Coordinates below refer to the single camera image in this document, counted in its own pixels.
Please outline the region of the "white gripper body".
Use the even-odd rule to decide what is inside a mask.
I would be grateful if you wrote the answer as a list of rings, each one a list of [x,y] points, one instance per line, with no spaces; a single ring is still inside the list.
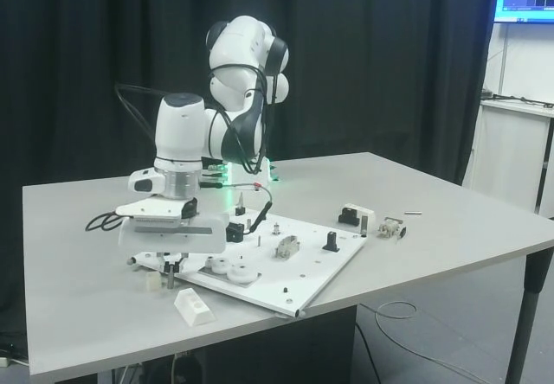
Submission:
[[[157,221],[126,218],[118,246],[129,253],[222,253],[228,224],[229,217],[219,213]]]

